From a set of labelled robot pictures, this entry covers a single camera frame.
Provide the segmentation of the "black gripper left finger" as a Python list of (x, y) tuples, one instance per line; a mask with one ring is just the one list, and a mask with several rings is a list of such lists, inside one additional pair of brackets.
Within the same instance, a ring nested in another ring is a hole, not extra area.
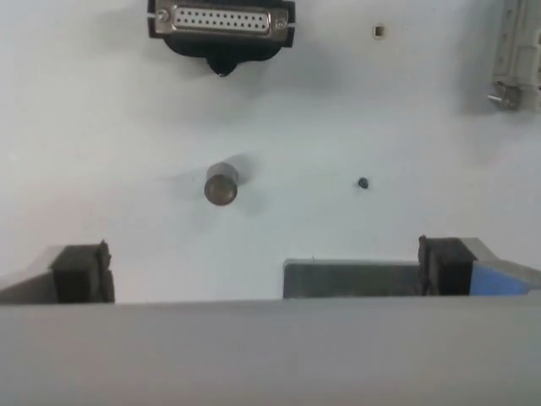
[(25, 269), (1, 276), (3, 305), (113, 304), (112, 255), (106, 241), (53, 245)]

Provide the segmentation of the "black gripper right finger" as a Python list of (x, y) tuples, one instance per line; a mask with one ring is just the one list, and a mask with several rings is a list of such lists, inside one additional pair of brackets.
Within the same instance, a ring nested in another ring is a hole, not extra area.
[(422, 295), (526, 295), (540, 290), (540, 271), (504, 260), (478, 238), (418, 239)]

